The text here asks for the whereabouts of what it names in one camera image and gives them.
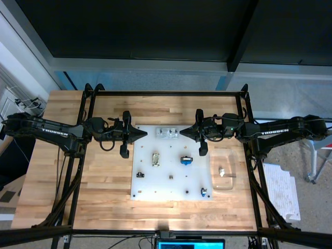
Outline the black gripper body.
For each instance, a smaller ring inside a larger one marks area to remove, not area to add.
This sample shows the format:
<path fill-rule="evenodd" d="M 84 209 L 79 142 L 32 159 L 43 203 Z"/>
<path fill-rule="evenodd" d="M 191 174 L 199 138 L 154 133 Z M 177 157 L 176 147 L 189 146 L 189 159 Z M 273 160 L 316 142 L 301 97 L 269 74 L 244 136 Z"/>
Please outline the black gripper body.
<path fill-rule="evenodd" d="M 122 114 L 122 121 L 115 119 L 114 127 L 110 133 L 112 147 L 107 151 L 111 151 L 115 147 L 115 142 L 122 142 L 120 146 L 120 155 L 123 158 L 129 158 L 128 144 L 129 142 L 129 125 L 131 124 L 131 114 L 128 110 Z"/>
<path fill-rule="evenodd" d="M 208 153 L 208 143 L 210 142 L 220 142 L 221 141 L 221 128 L 216 123 L 218 116 L 214 114 L 212 117 L 204 117 L 202 109 L 196 110 L 196 124 L 198 125 L 199 133 L 199 156 L 206 156 Z"/>

